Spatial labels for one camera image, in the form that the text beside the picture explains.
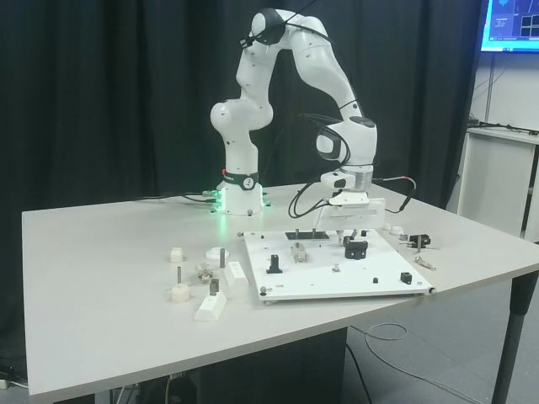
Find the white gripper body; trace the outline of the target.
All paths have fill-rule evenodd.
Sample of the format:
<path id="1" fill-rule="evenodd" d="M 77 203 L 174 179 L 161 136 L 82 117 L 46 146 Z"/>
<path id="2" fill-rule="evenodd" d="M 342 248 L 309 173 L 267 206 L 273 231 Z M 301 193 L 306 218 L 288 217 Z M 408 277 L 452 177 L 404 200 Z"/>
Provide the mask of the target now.
<path id="1" fill-rule="evenodd" d="M 385 223 L 385 200 L 371 199 L 366 206 L 324 206 L 315 218 L 321 231 L 369 230 Z"/>

